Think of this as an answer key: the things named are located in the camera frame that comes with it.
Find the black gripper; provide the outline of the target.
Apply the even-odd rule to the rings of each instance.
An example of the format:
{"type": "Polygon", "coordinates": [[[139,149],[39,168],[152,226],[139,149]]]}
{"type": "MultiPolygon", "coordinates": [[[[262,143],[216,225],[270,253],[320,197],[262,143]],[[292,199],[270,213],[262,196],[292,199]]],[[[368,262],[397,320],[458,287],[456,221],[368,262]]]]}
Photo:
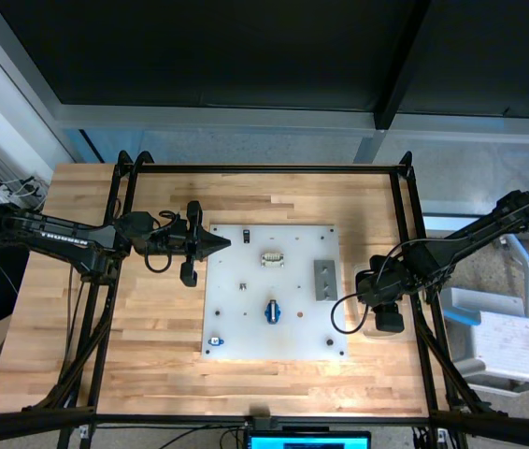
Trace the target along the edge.
{"type": "Polygon", "coordinates": [[[401,333],[405,326],[397,301],[406,292],[405,271],[400,262],[385,259],[385,256],[373,255],[370,268],[357,273],[357,298],[375,314],[377,331],[401,333]]]}
{"type": "Polygon", "coordinates": [[[197,285],[197,272],[194,269],[196,259],[204,261],[214,253],[231,246],[231,240],[222,234],[223,227],[213,224],[202,228],[202,218],[200,203],[196,200],[190,201],[186,218],[178,219],[170,232],[171,253],[185,257],[180,266],[180,279],[185,286],[197,285]]]}

